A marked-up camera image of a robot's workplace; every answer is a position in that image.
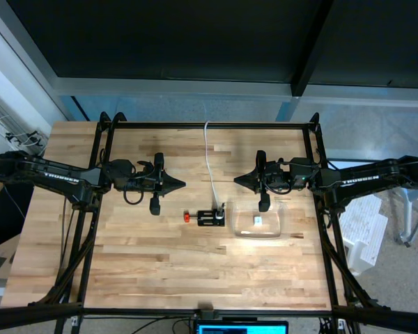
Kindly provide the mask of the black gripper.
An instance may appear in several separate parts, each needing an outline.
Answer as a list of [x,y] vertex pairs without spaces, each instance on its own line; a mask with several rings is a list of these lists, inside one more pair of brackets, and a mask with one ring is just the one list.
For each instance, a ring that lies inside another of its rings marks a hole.
[[152,193],[153,197],[150,199],[149,210],[152,215],[159,215],[162,183],[167,183],[163,185],[163,196],[185,188],[186,183],[170,176],[164,170],[164,155],[162,152],[155,154],[153,163],[149,161],[138,161],[137,163],[143,166],[143,170],[137,174],[137,185],[143,192]]
[[287,172],[281,169],[282,161],[267,161],[266,153],[259,150],[256,154],[256,167],[253,171],[234,178],[234,182],[257,194],[258,189],[261,199],[258,202],[259,212],[267,212],[270,208],[270,195],[286,195],[289,193],[289,181]]

